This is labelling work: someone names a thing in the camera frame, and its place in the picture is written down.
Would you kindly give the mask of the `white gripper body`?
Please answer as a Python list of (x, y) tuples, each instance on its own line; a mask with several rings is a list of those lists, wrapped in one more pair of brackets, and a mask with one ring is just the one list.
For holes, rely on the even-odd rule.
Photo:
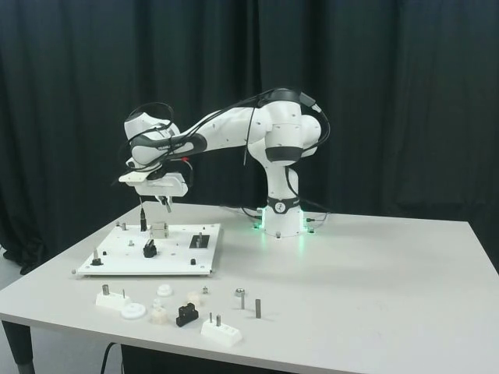
[(135, 186), (141, 196), (183, 197), (188, 192), (188, 185), (180, 173), (167, 173), (162, 178), (145, 180)]

